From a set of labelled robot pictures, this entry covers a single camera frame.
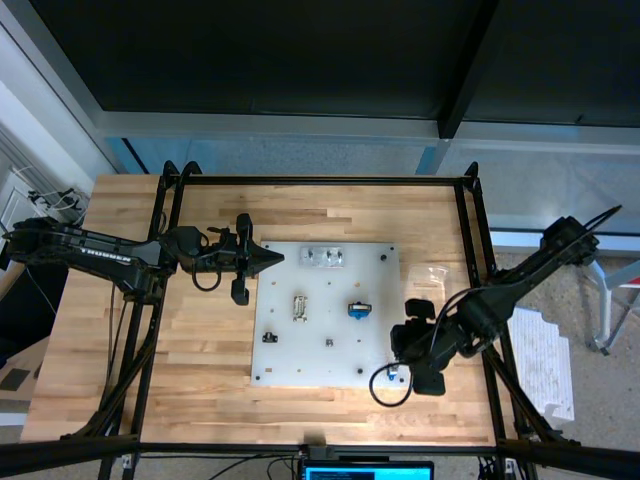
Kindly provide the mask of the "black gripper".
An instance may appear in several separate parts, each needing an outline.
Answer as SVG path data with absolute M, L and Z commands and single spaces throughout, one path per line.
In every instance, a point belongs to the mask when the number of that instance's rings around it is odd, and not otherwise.
M 253 233 L 253 224 L 247 213 L 240 214 L 236 219 L 236 232 L 232 233 L 228 228 L 220 231 L 216 243 L 214 257 L 215 272 L 218 277 L 223 273 L 234 273 L 235 279 L 231 282 L 231 298 L 236 305 L 247 306 L 249 303 L 249 291 L 246 288 L 246 278 L 249 275 L 249 242 Z M 284 255 L 251 243 L 251 256 L 253 258 L 267 258 L 255 260 L 251 265 L 251 275 L 256 276 L 262 271 L 271 268 L 284 261 Z
M 417 395 L 443 396 L 443 374 L 433 365 L 432 349 L 439 320 L 433 302 L 409 299 L 405 302 L 407 325 L 391 329 L 391 348 L 398 363 L 410 364 L 412 389 Z

